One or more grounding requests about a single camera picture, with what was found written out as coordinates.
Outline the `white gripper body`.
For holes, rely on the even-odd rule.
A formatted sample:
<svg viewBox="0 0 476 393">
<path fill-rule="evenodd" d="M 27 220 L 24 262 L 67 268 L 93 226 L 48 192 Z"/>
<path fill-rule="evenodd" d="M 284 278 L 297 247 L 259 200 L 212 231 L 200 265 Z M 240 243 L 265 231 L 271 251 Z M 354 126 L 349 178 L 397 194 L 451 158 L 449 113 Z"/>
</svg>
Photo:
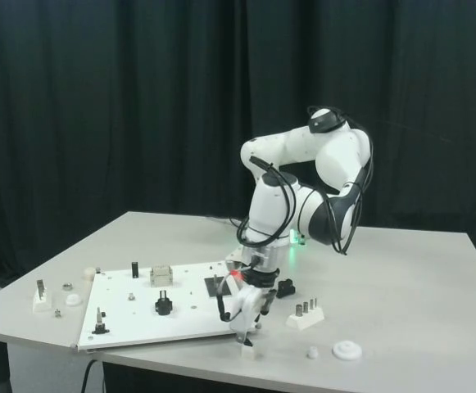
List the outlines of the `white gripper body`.
<svg viewBox="0 0 476 393">
<path fill-rule="evenodd" d="M 243 286 L 231 306 L 230 328 L 234 332 L 248 332 L 260 313 L 263 291 L 254 286 Z"/>
</svg>

